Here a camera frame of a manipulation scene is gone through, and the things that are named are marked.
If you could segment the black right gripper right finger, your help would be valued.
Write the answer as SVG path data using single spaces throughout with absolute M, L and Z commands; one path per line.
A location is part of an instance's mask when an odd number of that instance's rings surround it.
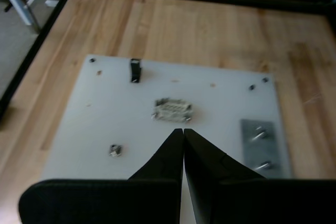
M 197 223 L 335 223 L 335 181 L 268 179 L 192 129 L 184 163 Z

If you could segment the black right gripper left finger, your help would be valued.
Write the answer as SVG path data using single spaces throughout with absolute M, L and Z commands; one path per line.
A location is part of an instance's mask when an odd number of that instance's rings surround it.
M 127 180 L 48 179 L 20 197 L 22 223 L 179 223 L 183 131 Z

